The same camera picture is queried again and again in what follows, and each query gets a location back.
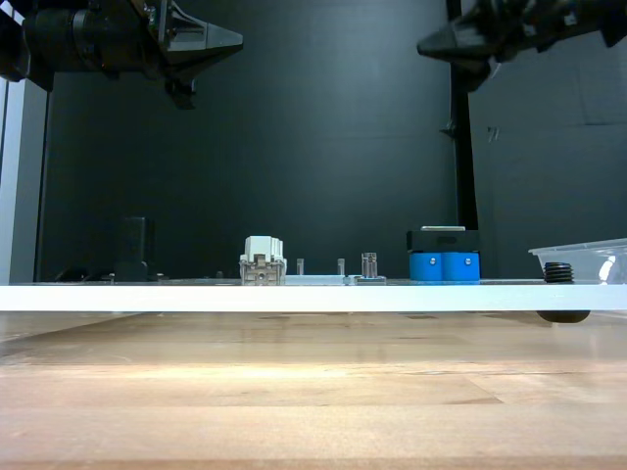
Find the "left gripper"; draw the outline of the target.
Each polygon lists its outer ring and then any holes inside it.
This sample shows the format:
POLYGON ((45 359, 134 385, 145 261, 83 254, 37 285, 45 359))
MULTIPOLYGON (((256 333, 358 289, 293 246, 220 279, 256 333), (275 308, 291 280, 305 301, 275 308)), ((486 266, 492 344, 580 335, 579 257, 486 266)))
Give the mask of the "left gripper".
POLYGON ((180 110, 193 110, 196 77, 226 59, 221 51, 169 67, 166 51, 204 52, 241 48, 240 33, 199 20, 175 1, 128 1, 135 26, 136 45, 131 47, 132 66, 128 72, 141 73, 151 80, 163 80, 165 90, 180 110))

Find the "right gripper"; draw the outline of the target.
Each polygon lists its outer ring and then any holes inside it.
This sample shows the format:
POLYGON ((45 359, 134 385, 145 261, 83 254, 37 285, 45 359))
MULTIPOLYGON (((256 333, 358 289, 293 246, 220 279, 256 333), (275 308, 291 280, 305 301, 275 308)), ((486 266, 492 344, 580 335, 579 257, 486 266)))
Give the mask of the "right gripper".
POLYGON ((458 87, 474 92, 490 77, 491 60, 507 62, 519 52, 552 48, 566 32, 570 1, 483 1, 420 39, 417 53, 450 64, 458 87))

